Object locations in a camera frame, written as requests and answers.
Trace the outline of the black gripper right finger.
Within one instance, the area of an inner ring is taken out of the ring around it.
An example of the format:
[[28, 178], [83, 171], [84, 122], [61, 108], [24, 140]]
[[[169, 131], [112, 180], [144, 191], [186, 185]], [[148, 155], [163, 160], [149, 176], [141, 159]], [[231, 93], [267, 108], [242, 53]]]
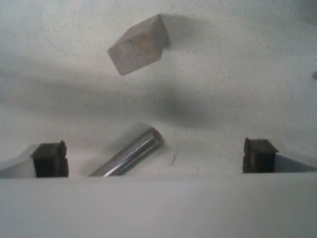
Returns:
[[307, 173], [317, 171], [317, 160], [274, 145], [268, 139], [245, 138], [242, 173]]

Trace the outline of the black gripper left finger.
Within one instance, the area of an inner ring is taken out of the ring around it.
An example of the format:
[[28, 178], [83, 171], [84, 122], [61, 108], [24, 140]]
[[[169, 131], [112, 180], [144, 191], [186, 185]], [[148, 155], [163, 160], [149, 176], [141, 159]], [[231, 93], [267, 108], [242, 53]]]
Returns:
[[2, 179], [67, 178], [64, 141], [31, 144], [19, 156], [0, 163]]

